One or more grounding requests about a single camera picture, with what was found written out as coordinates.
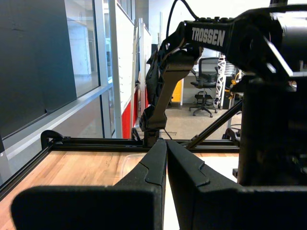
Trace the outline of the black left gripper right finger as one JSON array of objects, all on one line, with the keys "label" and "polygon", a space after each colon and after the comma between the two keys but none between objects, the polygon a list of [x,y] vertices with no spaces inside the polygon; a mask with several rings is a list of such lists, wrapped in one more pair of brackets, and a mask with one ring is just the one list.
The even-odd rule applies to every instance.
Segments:
[{"label": "black left gripper right finger", "polygon": [[173,140],[168,179],[182,230],[304,230],[304,186],[244,187]]}]

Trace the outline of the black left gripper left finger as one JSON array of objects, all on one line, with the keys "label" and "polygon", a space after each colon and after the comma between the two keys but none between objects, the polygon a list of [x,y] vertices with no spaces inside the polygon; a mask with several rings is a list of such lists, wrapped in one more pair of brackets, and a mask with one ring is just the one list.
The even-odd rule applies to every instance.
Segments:
[{"label": "black left gripper left finger", "polygon": [[11,205],[18,230],[161,230],[166,142],[158,140],[113,186],[36,186]]}]

